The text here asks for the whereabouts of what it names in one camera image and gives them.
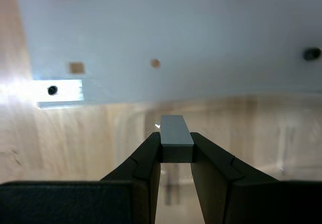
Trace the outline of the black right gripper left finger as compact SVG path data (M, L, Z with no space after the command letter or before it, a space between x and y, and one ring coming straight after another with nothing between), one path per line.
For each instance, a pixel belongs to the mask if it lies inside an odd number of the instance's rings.
M1 184L1 223L154 223L161 152L154 132L99 181Z

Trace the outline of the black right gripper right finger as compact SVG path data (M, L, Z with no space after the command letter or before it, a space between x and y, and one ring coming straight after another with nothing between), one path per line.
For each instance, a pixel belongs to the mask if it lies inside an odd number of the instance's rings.
M205 223L321 223L321 182L277 180L201 134L191 137Z

